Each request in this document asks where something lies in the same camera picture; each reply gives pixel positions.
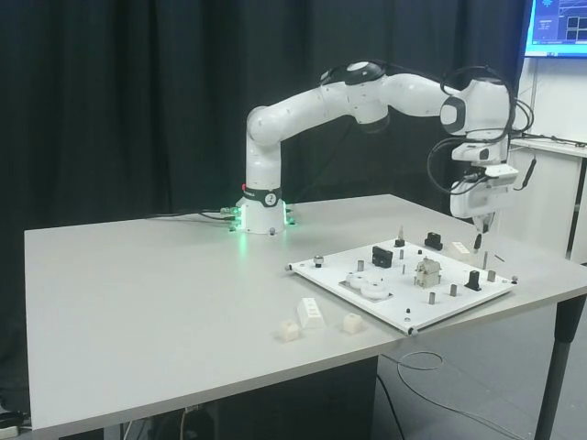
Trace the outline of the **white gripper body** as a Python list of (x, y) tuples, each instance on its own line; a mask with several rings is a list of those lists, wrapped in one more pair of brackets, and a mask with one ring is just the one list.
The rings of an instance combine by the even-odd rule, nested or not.
[(471, 218), (497, 213), (507, 207), (507, 186), (488, 182), (455, 181), (450, 196), (450, 213), (458, 218)]

